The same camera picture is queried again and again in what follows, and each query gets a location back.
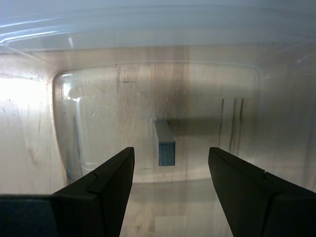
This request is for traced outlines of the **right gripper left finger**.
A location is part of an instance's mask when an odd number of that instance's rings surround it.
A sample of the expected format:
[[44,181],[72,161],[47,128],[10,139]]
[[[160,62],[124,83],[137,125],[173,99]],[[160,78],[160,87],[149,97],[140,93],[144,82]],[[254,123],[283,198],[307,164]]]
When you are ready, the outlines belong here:
[[51,195],[2,195],[2,237],[118,237],[131,192],[134,148]]

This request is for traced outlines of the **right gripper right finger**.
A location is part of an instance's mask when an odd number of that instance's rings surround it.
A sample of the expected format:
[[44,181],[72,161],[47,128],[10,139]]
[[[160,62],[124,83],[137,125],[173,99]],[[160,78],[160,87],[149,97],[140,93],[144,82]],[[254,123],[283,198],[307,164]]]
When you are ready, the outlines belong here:
[[314,237],[316,194],[220,148],[209,149],[217,197],[235,237]]

